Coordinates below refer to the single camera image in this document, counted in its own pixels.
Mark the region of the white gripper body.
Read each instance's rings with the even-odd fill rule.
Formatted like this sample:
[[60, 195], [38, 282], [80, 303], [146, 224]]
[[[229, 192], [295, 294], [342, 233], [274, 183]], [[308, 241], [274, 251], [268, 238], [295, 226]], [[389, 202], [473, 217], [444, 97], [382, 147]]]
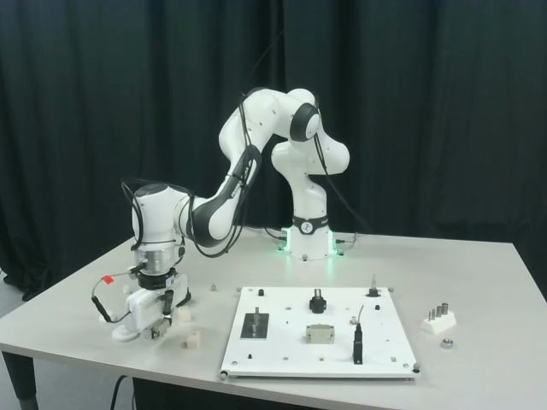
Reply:
[[140, 289], [126, 299], [126, 308], [130, 312], [124, 319], [129, 331], [141, 332], [160, 319], [170, 316], [176, 308], [189, 300], [188, 277], [178, 275], [164, 289]]

